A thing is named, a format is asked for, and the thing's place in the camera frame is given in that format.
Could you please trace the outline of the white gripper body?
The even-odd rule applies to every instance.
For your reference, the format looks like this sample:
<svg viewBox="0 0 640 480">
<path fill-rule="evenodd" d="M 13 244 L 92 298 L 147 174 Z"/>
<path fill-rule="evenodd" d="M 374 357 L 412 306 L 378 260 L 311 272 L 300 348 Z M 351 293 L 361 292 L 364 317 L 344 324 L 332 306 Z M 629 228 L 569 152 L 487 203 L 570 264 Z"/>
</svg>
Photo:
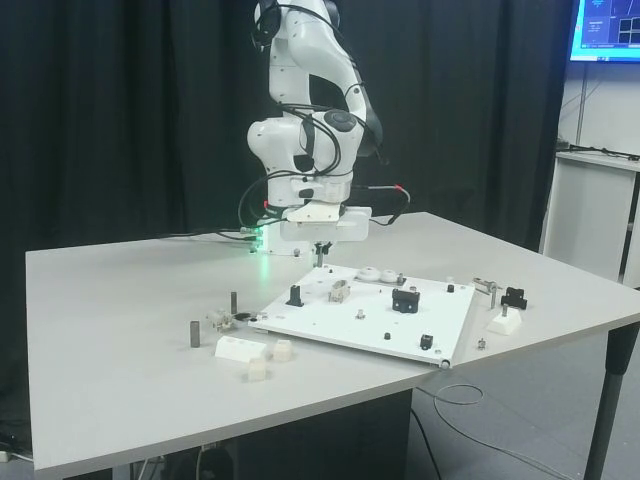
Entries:
<svg viewBox="0 0 640 480">
<path fill-rule="evenodd" d="M 354 242 L 368 237 L 372 208 L 304 205 L 286 211 L 280 234 L 287 241 Z"/>
</svg>

